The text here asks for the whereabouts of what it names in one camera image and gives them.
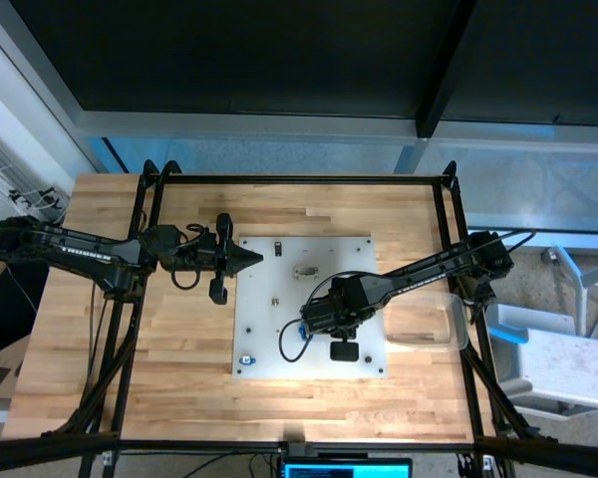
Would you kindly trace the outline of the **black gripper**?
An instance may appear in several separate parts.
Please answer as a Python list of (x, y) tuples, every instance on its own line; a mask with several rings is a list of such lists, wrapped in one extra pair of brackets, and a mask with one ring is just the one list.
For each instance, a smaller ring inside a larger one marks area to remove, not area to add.
[(355, 340), (360, 325), (368, 319), (364, 294), (335, 292), (312, 299), (300, 310), (307, 337), (324, 335), (343, 342)]
[[(233, 222), (230, 215), (220, 213), (216, 218), (215, 232), (206, 231), (199, 241), (198, 270), (214, 274), (209, 283), (209, 298), (215, 305), (227, 303), (228, 291), (224, 287), (224, 278), (229, 274), (232, 234)], [(235, 274), (263, 261), (260, 253), (249, 248), (247, 240), (235, 244), (235, 254), (241, 258), (234, 264)]]

